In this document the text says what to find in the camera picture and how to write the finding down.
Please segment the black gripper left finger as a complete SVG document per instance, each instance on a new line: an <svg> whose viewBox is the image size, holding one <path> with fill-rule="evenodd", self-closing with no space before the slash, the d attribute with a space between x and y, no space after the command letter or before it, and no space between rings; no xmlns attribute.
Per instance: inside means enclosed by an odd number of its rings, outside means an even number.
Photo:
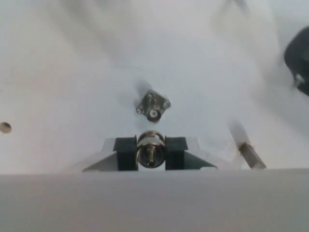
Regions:
<svg viewBox="0 0 309 232"><path fill-rule="evenodd" d="M137 171L137 137L117 137L105 140L100 152L83 162L83 172Z"/></svg>

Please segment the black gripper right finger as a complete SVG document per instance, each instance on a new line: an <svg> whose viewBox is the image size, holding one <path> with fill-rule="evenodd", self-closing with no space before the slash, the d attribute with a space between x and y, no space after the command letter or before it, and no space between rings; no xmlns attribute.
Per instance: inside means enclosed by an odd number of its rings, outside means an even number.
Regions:
<svg viewBox="0 0 309 232"><path fill-rule="evenodd" d="M188 152L185 137L165 137L165 170L200 170L217 167Z"/></svg>

